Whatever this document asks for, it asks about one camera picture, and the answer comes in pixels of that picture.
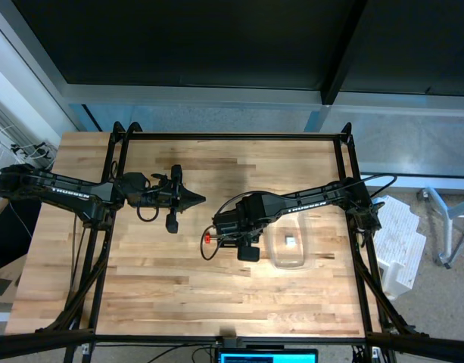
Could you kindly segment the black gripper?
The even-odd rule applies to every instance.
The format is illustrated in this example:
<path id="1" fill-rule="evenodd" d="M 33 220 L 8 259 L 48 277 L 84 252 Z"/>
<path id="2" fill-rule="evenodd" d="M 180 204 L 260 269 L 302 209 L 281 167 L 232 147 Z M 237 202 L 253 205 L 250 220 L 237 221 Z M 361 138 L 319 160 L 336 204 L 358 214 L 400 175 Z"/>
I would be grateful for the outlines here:
<path id="1" fill-rule="evenodd" d="M 226 236 L 226 247 L 236 248 L 239 261 L 258 262 L 260 248 L 256 244 L 260 236 L 261 230 L 230 234 Z"/>
<path id="2" fill-rule="evenodd" d="M 197 206 L 206 201 L 205 196 L 188 190 L 182 183 L 182 167 L 173 165 L 171 176 L 154 173 L 152 178 L 158 179 L 158 186 L 154 192 L 154 206 L 156 209 L 167 208 L 169 210 L 165 226 L 169 233 L 178 232 L 177 213 L 183 213 L 187 209 Z"/>

